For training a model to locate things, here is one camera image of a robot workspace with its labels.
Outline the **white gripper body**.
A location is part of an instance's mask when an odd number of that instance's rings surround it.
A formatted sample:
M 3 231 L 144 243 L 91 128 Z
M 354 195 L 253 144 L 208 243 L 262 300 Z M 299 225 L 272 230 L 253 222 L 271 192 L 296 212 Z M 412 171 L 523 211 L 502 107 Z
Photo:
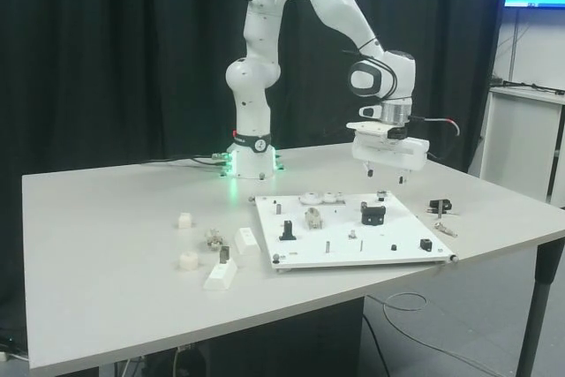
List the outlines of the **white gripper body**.
M 399 170 L 419 171 L 427 162 L 430 143 L 425 139 L 406 138 L 384 140 L 376 135 L 357 132 L 352 144 L 352 156 L 368 170 L 377 165 Z

